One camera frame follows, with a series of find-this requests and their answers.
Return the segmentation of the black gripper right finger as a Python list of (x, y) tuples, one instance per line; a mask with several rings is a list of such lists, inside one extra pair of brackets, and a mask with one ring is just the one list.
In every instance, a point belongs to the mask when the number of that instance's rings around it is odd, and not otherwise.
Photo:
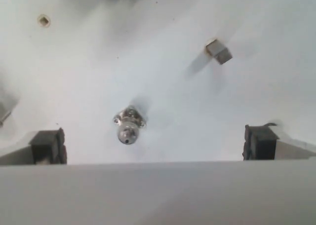
[(275, 123), (245, 126), (244, 160), (292, 160), (315, 158), (316, 146), (291, 138)]

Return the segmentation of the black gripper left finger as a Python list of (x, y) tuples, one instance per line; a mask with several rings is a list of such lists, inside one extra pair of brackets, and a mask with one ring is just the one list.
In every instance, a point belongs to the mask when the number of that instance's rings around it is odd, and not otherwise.
[(1, 165), (67, 164), (62, 128), (31, 131), (11, 146), (0, 150)]

